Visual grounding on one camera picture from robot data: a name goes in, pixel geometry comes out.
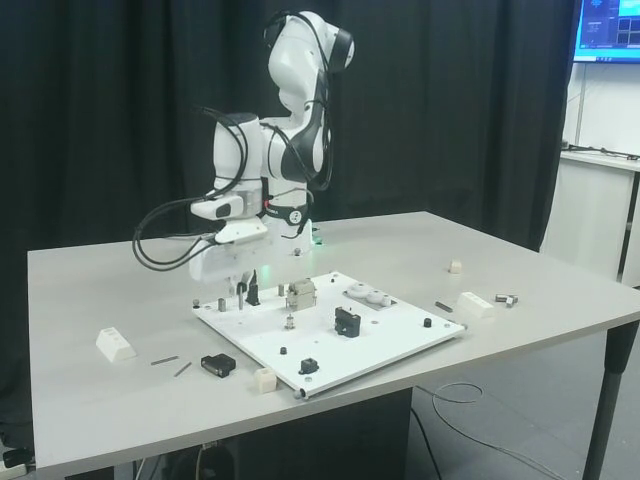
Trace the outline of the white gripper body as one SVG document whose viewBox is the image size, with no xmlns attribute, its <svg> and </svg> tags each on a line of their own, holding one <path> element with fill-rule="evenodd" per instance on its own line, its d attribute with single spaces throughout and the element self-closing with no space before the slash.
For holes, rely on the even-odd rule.
<svg viewBox="0 0 640 480">
<path fill-rule="evenodd" d="M 266 238 L 241 244 L 214 245 L 204 239 L 193 244 L 193 254 L 203 252 L 189 263 L 190 277 L 200 283 L 217 283 L 235 278 L 265 265 L 271 258 L 274 245 Z"/>
</svg>

